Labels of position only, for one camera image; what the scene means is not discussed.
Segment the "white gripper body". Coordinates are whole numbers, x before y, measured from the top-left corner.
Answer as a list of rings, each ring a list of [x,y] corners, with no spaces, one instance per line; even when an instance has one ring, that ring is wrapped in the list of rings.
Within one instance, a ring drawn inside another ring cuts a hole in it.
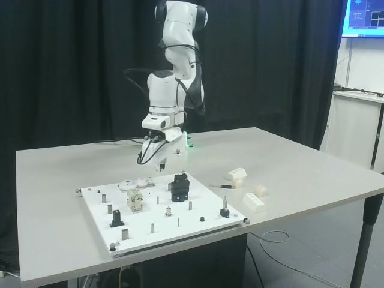
[[[140,164],[160,163],[164,159],[167,161],[169,144],[166,140],[149,139],[145,141],[140,152]]]

